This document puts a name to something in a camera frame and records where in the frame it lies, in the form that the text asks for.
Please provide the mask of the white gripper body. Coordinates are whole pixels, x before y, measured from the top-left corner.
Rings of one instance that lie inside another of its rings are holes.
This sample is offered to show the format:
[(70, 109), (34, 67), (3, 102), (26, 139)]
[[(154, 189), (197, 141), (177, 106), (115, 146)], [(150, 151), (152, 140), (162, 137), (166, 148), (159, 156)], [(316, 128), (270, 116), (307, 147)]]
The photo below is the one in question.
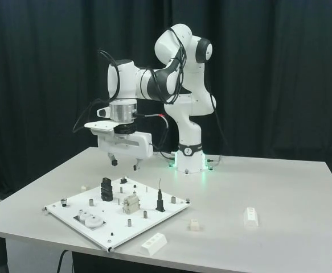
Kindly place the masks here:
[(133, 158), (150, 158), (153, 155), (152, 135), (136, 131), (129, 135), (110, 135), (108, 133), (98, 136), (100, 150), (113, 155), (127, 155)]

